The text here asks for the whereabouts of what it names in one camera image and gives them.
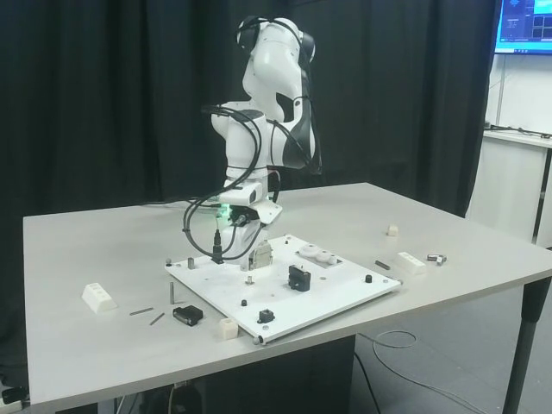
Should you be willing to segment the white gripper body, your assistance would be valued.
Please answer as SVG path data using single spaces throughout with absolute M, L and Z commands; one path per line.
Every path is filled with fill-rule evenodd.
M 260 221 L 252 221 L 241 226 L 229 225 L 223 229 L 223 261 L 240 263 L 244 261 L 257 241 L 263 235 Z

